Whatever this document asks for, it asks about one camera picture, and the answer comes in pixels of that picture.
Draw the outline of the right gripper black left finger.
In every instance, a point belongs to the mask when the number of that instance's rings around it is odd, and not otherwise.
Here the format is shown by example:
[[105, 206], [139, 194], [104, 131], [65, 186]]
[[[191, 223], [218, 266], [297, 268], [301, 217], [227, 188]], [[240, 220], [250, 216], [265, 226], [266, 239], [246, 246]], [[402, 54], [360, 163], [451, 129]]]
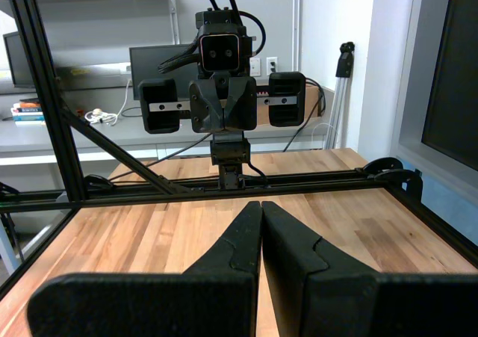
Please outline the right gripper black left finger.
[[249, 202], [180, 274], [70, 273], [28, 301], [33, 336], [254, 336], [261, 204]]

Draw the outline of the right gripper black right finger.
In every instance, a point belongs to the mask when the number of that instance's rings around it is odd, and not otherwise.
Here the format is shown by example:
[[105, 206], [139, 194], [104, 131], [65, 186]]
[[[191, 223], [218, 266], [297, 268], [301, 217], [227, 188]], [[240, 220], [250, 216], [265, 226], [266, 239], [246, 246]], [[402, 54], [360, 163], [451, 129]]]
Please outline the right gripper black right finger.
[[274, 202], [263, 257], [281, 336], [475, 336], [474, 274], [380, 273]]

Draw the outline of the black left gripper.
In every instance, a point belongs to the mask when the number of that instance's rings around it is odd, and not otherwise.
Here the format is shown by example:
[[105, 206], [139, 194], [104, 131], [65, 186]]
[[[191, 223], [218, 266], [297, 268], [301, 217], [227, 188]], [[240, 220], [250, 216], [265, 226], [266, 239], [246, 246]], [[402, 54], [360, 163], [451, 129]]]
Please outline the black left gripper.
[[[253, 77], [213, 74], [191, 81], [188, 100], [179, 101], [172, 78], [144, 80], [138, 87], [145, 130], [167, 134], [179, 130], [181, 113], [190, 114], [196, 133], [252, 131], [257, 126], [258, 90]], [[305, 76], [300, 72], [275, 72], [269, 77], [264, 99], [270, 125], [299, 126], [305, 115]]]

